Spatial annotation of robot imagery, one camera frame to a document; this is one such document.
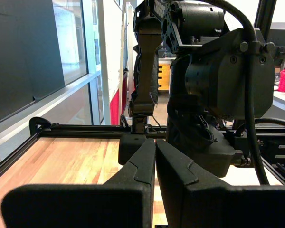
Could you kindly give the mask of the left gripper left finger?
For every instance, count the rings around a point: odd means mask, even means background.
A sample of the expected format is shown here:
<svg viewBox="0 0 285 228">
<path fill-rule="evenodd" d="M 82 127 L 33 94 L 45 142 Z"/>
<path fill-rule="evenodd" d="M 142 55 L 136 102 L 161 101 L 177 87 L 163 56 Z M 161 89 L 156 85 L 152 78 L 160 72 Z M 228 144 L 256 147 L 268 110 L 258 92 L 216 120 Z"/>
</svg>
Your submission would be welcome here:
<svg viewBox="0 0 285 228">
<path fill-rule="evenodd" d="M 7 193 L 8 228 L 149 228 L 152 225 L 155 142 L 146 140 L 102 185 L 24 185 Z"/>
</svg>

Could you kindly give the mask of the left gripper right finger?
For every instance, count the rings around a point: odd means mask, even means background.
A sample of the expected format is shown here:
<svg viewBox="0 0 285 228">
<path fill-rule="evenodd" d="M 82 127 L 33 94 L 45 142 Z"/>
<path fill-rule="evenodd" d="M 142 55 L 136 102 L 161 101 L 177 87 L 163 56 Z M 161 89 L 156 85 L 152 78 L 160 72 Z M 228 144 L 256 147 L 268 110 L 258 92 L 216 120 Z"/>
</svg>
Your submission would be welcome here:
<svg viewBox="0 0 285 228">
<path fill-rule="evenodd" d="M 164 140 L 156 169 L 171 228 L 285 228 L 285 186 L 232 186 Z"/>
</svg>

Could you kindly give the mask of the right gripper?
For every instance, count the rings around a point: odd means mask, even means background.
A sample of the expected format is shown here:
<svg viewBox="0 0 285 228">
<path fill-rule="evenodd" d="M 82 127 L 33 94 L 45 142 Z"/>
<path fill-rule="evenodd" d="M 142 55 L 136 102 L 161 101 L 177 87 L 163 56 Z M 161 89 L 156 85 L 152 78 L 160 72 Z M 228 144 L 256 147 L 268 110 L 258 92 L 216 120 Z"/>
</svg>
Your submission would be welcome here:
<svg viewBox="0 0 285 228">
<path fill-rule="evenodd" d="M 213 135 L 214 142 L 203 149 L 194 146 L 197 142 L 196 138 L 190 142 L 188 138 L 180 135 L 176 135 L 168 143 L 194 160 L 200 167 L 220 178 L 226 176 L 230 165 L 239 166 L 250 163 L 243 158 L 243 152 L 234 149 L 221 132 L 216 131 Z M 118 163 L 125 165 L 146 140 L 145 135 L 123 135 L 119 141 Z"/>
</svg>

